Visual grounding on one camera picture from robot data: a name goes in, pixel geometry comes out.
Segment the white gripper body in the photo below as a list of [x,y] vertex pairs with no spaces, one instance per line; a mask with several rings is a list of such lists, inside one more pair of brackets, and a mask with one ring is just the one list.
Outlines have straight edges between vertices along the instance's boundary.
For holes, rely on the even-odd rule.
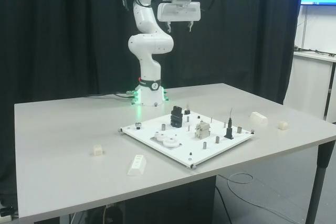
[[200,2],[182,6],[161,3],[157,8],[157,18],[160,22],[197,22],[201,19]]

